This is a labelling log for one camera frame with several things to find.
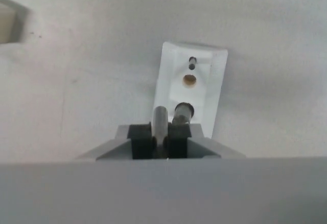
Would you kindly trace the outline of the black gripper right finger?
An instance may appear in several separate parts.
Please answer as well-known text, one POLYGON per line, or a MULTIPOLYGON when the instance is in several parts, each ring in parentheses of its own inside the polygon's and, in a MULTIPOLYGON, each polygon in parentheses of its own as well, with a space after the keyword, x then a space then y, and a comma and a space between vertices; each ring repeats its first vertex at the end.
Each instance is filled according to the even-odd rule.
POLYGON ((169 124, 167 153, 170 159, 241 159, 246 156, 205 137, 200 124, 169 124))

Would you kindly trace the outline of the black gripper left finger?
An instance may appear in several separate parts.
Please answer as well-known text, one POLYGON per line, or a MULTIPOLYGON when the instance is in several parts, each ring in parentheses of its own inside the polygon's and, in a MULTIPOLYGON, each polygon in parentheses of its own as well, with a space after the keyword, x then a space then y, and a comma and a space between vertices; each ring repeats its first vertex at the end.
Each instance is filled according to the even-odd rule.
POLYGON ((78 156, 78 160, 152 159, 154 139, 151 123, 120 125, 115 137, 78 156))

